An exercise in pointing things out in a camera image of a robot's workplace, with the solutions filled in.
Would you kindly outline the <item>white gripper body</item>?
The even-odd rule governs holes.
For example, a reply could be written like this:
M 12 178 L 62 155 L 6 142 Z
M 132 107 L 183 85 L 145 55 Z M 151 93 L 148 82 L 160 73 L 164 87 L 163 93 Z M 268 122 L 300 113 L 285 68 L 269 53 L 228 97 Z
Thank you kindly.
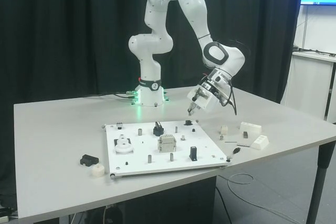
M 197 104 L 197 110 L 202 109 L 205 112 L 212 111 L 218 105 L 218 98 L 201 85 L 193 87 L 187 98 L 191 104 Z

